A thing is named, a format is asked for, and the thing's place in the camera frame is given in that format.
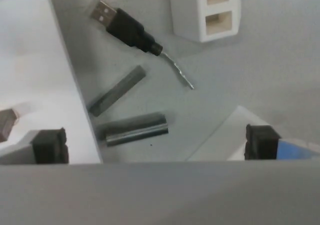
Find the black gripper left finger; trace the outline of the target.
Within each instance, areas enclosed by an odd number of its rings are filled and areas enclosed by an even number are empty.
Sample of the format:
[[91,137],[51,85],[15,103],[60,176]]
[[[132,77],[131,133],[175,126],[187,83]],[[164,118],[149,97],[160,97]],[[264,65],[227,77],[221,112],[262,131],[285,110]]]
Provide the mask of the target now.
[[0,150],[2,165],[55,165],[69,162],[64,128],[31,130],[18,143]]

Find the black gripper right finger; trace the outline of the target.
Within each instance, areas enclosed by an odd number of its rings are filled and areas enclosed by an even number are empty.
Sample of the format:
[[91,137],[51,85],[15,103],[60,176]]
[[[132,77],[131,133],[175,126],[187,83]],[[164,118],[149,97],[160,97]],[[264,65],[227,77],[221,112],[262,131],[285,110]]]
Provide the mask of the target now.
[[320,146],[284,139],[270,125],[246,126],[245,160],[310,160],[320,158]]

